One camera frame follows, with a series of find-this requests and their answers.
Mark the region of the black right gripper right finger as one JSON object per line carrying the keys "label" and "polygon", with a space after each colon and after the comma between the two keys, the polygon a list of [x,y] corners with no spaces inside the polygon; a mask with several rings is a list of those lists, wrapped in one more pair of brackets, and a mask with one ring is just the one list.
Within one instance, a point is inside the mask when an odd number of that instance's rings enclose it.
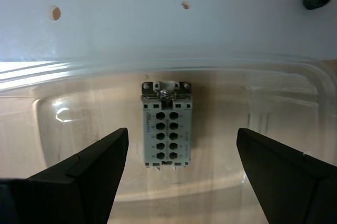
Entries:
{"label": "black right gripper right finger", "polygon": [[336,223],[336,167],[246,128],[237,150],[268,223]]}

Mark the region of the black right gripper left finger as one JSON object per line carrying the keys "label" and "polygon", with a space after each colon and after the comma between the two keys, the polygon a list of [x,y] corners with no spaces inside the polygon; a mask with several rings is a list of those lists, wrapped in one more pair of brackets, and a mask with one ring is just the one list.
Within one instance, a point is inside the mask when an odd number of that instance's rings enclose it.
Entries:
{"label": "black right gripper left finger", "polygon": [[1,179],[1,223],[107,223],[128,144],[120,128],[27,179]]}

